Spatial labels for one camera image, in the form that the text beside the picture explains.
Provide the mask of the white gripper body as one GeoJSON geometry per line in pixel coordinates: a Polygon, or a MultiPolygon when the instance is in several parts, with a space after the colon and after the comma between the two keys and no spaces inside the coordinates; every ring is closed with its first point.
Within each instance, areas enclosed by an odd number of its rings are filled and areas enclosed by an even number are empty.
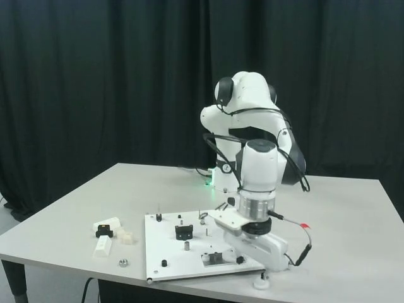
{"type": "Polygon", "coordinates": [[[281,272],[289,266],[288,257],[285,255],[288,252],[288,242],[275,234],[268,233],[252,238],[247,234],[235,236],[224,232],[223,238],[237,254],[249,256],[262,264],[266,270],[281,272]]]}

